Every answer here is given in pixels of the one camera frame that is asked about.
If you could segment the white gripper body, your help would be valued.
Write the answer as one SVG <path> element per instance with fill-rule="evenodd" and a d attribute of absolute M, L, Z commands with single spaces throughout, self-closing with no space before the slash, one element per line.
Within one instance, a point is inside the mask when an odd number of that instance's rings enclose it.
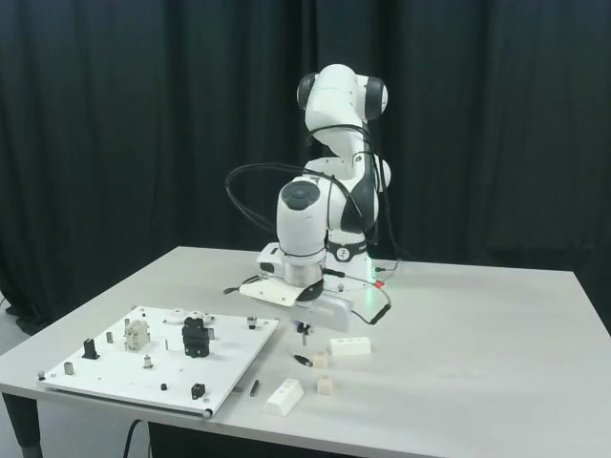
<path fill-rule="evenodd" d="M 296 322 L 334 331 L 348 331 L 353 302 L 324 292 L 309 302 L 295 302 L 288 308 L 288 316 Z"/>

